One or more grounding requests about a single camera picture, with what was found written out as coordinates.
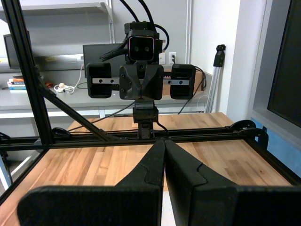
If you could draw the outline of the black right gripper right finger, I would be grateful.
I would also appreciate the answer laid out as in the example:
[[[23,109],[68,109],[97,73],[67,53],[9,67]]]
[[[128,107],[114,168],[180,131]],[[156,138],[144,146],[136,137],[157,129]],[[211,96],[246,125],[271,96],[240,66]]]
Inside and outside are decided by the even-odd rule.
[[[166,181],[178,226],[299,226],[300,186],[239,186],[175,142],[166,146]]]

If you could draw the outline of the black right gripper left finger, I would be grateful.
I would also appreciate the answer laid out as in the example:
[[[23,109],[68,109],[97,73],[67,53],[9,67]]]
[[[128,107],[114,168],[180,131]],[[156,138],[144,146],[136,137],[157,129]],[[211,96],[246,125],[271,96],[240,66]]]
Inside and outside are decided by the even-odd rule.
[[[165,143],[156,142],[115,186],[42,186],[18,203],[22,226],[159,226]]]

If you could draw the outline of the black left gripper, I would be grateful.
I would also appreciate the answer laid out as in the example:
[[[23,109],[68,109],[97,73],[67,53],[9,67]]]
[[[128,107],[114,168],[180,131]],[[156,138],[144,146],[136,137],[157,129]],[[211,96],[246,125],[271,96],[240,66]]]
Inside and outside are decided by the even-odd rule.
[[[111,64],[97,63],[86,66],[88,94],[91,98],[110,98],[119,91],[121,99],[160,100],[163,85],[170,86],[172,99],[190,99],[195,85],[195,66],[174,64],[170,72],[161,65],[122,65],[117,78],[112,77]]]

